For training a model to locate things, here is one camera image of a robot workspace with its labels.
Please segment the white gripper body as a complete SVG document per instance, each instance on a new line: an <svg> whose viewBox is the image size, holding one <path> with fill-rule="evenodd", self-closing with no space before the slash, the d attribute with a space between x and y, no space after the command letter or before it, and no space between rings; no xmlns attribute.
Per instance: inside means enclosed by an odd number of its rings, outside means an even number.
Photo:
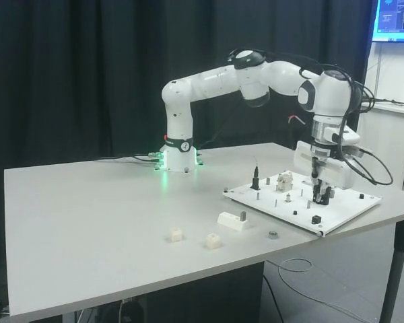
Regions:
<svg viewBox="0 0 404 323"><path fill-rule="evenodd" d="M312 159L314 157L316 156L311 150L311 145L299 141L294 151L294 167L303 175L310 176L313 169ZM317 158L321 164L318 167L318 179L344 190L354 185L354 172L344 161L331 157Z"/></svg>

